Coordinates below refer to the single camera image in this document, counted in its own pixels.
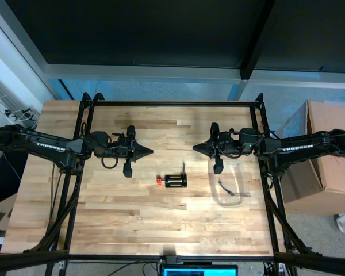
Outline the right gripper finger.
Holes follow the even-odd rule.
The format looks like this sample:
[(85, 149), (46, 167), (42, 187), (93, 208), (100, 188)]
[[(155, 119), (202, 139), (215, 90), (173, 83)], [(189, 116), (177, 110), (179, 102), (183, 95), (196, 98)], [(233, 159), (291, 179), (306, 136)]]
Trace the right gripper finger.
[(198, 152), (200, 154), (203, 154), (205, 156), (207, 156), (209, 159), (212, 158), (212, 152), (210, 149), (207, 149), (207, 148), (193, 148), (193, 150), (195, 152)]
[(211, 148), (211, 147), (212, 147), (212, 138), (210, 137), (207, 141), (194, 145), (193, 149), (204, 149), (204, 148)]

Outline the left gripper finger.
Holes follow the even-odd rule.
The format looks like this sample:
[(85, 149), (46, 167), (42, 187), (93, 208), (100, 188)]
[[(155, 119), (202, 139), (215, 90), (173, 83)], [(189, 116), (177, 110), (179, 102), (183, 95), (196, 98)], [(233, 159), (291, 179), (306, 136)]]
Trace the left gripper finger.
[(147, 151), (147, 150), (136, 151), (135, 152), (135, 161), (137, 161), (137, 160), (139, 160), (139, 159), (141, 159), (143, 157), (146, 157), (148, 155), (152, 155), (153, 153), (154, 153), (153, 150), (149, 150), (149, 151)]
[(135, 142), (135, 150), (136, 151), (141, 151), (141, 152), (153, 152), (152, 149), (147, 148), (147, 147), (139, 144), (137, 141)]

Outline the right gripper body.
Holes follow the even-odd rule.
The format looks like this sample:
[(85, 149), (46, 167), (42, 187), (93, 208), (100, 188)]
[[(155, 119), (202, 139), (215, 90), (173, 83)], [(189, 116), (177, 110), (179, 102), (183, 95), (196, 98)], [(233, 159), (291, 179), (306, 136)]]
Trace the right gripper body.
[(223, 160), (220, 158), (220, 147), (219, 147), (219, 138), (220, 131), (219, 125), (216, 122), (211, 124), (210, 134), (212, 138), (212, 156), (214, 158), (215, 164), (213, 166), (214, 174), (221, 174), (223, 171)]

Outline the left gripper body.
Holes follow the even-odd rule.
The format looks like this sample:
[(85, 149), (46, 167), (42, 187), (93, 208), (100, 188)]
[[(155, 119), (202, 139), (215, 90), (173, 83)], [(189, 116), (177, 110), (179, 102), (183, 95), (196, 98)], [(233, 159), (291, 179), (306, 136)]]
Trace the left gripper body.
[(134, 140), (136, 136), (135, 127), (130, 125), (127, 128), (126, 133), (126, 161), (123, 165), (123, 174), (125, 177), (132, 177), (132, 158), (133, 158), (133, 151), (134, 151)]

